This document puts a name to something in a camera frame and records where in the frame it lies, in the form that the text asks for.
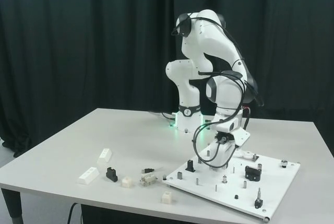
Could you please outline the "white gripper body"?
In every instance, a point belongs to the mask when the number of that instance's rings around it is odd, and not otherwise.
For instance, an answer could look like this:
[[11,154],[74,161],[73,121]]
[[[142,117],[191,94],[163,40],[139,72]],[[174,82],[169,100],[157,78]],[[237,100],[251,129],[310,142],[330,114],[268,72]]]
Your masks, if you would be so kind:
[[212,159],[217,151],[217,148],[219,147],[218,154],[216,157],[209,162],[211,166],[219,167],[223,164],[228,165],[228,160],[230,159],[230,156],[233,153],[233,150],[235,148],[235,141],[228,141],[224,144],[220,144],[217,141],[213,141],[209,145],[209,150],[210,150],[210,156],[209,159]]

